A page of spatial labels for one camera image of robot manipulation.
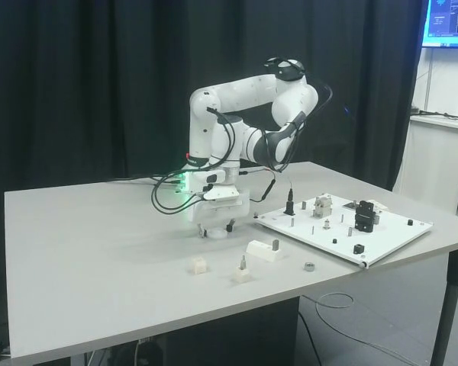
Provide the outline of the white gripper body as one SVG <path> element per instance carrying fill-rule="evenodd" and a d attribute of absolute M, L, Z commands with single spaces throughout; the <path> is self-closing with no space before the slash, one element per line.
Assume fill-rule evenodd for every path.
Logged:
<path fill-rule="evenodd" d="M 198 202 L 188 209 L 188 219 L 193 223 L 224 221 L 245 217 L 250 211 L 250 191 L 243 189 L 238 197 L 225 201 Z"/>

